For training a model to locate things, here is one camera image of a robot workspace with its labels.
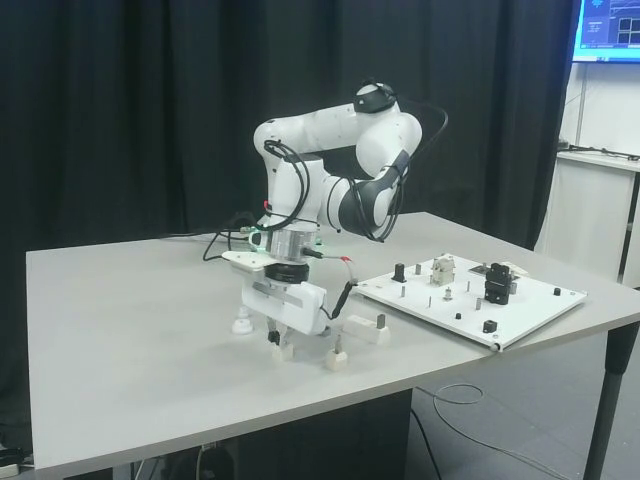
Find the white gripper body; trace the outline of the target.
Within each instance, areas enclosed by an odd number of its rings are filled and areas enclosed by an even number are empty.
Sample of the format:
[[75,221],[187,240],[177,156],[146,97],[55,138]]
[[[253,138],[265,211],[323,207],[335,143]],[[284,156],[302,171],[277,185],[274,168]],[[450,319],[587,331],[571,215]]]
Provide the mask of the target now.
[[249,309],[305,335],[319,335],[326,328],[326,290],[308,282],[267,284],[245,280],[242,301]]

